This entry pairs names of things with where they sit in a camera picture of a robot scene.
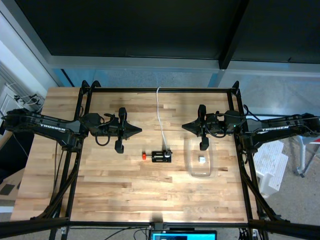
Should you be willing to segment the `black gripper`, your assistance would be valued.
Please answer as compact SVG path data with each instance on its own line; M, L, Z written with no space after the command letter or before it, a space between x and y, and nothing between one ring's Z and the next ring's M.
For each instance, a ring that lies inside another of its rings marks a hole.
M222 126L219 126L220 121L216 114L207 114L206 106L199 105L198 118L192 122L182 125L182 128L197 137L201 137L199 144L201 151L206 151L210 145L208 135L214 138L224 138L226 136L226 130Z
M118 117L114 114L105 113L106 117L109 117L109 121L101 123L96 129L94 134L95 142L104 147L109 144L111 137L117 137L115 141L114 149L118 154L124 153L123 139L127 140L130 137L142 132L142 129L131 125L127 122L127 111L124 107L121 107L118 111ZM99 143L98 137L107 136L107 142Z

